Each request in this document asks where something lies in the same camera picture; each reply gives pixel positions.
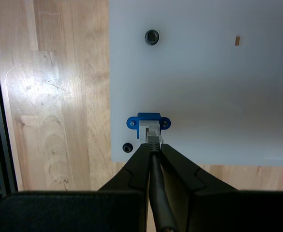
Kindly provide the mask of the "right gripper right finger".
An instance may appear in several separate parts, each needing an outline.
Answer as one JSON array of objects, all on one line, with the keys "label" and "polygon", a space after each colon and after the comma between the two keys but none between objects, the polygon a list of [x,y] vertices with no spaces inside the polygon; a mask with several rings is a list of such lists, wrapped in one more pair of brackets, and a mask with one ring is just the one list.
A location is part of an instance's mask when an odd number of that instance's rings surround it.
[{"label": "right gripper right finger", "polygon": [[185,232],[283,232],[283,191],[238,190],[168,144],[161,146],[165,189]]}]

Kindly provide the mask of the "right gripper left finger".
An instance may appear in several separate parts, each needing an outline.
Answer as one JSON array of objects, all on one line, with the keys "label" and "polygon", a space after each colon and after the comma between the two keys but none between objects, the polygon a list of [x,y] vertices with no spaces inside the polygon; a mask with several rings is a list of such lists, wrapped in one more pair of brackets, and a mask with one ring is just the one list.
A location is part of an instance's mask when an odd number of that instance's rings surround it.
[{"label": "right gripper left finger", "polygon": [[0,232],[144,232],[150,150],[141,145],[97,191],[21,191],[0,201]]}]

